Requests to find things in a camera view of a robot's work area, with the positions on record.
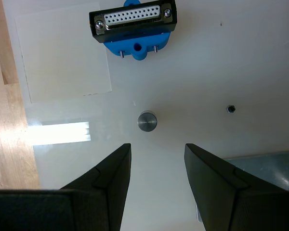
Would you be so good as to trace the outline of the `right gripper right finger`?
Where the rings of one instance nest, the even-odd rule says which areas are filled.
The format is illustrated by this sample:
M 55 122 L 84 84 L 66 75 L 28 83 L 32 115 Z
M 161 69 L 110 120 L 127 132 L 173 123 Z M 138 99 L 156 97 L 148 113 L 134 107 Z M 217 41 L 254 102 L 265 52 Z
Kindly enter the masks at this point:
M 207 231 L 289 231 L 289 191 L 187 143 L 184 162 Z

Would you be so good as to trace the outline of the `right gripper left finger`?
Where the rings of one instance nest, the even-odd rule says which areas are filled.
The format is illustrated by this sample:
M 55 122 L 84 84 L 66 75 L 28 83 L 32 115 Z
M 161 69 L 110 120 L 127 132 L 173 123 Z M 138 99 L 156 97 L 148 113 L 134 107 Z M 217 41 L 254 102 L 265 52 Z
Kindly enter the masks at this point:
M 131 145 L 58 190 L 0 190 L 0 231 L 118 231 L 131 177 Z

